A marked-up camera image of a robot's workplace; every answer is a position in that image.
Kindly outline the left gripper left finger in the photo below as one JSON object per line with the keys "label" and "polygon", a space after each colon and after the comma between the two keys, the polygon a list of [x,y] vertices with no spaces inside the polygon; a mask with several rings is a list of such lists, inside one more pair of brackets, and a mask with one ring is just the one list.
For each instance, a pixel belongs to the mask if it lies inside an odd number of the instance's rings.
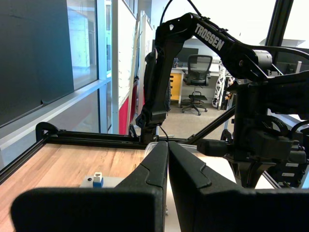
{"label": "left gripper left finger", "polygon": [[12,203],[18,232],[162,232],[169,150],[159,142],[114,188],[35,188]]}

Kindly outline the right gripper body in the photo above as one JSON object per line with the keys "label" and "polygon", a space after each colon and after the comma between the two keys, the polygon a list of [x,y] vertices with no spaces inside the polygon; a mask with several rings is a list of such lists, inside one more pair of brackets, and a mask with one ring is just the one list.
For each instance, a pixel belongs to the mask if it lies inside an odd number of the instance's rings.
{"label": "right gripper body", "polygon": [[305,148],[279,119],[264,116],[256,124],[248,122],[237,138],[228,129],[222,131],[220,140],[201,139],[198,152],[212,157],[222,157],[231,163],[306,163]]}

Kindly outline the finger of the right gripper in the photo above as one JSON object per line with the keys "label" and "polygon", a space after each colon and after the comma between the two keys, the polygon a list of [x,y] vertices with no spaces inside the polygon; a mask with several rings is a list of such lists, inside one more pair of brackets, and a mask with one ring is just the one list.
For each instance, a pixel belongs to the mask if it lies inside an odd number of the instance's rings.
{"label": "finger of the right gripper", "polygon": [[228,163],[232,169],[236,183],[246,188],[248,184],[249,163],[243,161],[236,162],[235,160],[229,161]]}
{"label": "finger of the right gripper", "polygon": [[250,188],[255,188],[263,172],[273,166],[274,162],[253,162],[250,165]]}

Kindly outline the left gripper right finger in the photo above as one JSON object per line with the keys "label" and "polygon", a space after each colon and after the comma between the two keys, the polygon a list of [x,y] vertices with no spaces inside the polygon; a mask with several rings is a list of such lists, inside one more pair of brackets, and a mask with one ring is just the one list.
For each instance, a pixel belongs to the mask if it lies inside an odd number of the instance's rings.
{"label": "left gripper right finger", "polygon": [[175,142],[169,179],[183,232],[306,232],[305,189],[243,188]]}

